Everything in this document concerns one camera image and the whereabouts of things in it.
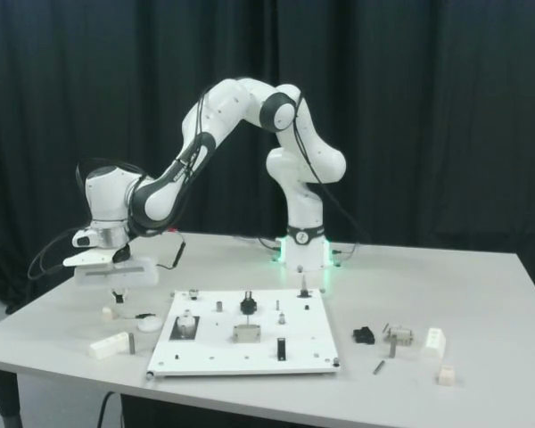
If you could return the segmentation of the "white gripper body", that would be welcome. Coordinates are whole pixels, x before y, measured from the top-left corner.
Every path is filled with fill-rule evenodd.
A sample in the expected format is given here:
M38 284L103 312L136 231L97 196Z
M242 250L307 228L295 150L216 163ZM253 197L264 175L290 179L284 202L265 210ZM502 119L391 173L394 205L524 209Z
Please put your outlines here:
M159 282L157 262L148 257L133 257L120 263L76 267L77 285L131 288L155 286Z

